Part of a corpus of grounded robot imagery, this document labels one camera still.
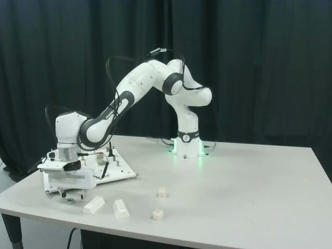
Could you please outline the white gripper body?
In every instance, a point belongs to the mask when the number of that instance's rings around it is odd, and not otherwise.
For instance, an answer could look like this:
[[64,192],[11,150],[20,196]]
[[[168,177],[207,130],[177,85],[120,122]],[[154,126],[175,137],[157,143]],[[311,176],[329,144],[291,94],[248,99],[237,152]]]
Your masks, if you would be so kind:
[[46,171],[44,173],[44,188],[50,191],[83,189],[96,187],[94,169],[81,168],[76,171]]

